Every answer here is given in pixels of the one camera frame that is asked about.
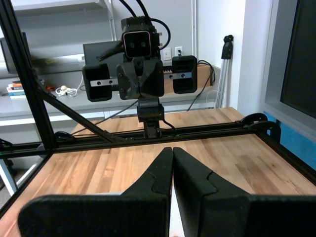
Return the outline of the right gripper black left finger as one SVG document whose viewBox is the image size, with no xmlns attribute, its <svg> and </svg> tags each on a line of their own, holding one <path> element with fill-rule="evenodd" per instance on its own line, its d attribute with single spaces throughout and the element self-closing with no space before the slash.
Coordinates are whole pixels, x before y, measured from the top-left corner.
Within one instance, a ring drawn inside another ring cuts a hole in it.
<svg viewBox="0 0 316 237">
<path fill-rule="evenodd" d="M 120 195 L 46 195 L 18 215 L 23 237 L 166 237 L 172 193 L 172 148 L 164 148 Z"/>
</svg>

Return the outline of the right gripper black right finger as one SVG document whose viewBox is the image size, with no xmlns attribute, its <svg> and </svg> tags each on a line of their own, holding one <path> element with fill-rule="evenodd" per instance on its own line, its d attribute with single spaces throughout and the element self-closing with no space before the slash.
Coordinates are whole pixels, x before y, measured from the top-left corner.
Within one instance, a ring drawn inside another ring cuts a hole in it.
<svg viewBox="0 0 316 237">
<path fill-rule="evenodd" d="M 187 237 L 313 237 L 314 196 L 252 195 L 181 148 L 174 188 Z"/>
</svg>

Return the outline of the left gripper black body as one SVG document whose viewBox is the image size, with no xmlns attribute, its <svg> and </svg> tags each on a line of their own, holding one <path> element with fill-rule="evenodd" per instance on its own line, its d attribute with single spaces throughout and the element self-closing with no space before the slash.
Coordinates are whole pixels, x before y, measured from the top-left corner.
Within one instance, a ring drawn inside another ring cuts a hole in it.
<svg viewBox="0 0 316 237">
<path fill-rule="evenodd" d="M 141 95 L 141 76 L 143 74 L 145 60 L 132 61 L 136 75 L 139 79 L 139 98 L 155 99 L 158 97 L 143 97 Z M 86 65 L 82 69 L 86 94 L 91 102 L 107 101 L 112 98 L 112 85 L 116 85 L 119 92 L 118 81 L 110 78 L 109 68 L 106 63 Z M 163 65 L 164 83 L 172 82 L 173 92 L 176 94 L 194 93 L 197 90 L 197 59 L 190 56 L 172 58 L 172 66 Z"/>
</svg>

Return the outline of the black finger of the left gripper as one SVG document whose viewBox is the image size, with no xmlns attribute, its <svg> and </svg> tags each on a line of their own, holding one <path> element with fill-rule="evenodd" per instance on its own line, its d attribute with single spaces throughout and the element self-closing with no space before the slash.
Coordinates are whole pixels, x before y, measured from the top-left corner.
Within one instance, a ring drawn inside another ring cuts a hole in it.
<svg viewBox="0 0 316 237">
<path fill-rule="evenodd" d="M 133 62 L 125 62 L 117 66 L 119 95 L 122 100 L 138 99 L 139 79 Z"/>
<path fill-rule="evenodd" d="M 164 75 L 161 60 L 144 61 L 141 95 L 143 97 L 161 97 L 164 95 Z"/>
</svg>

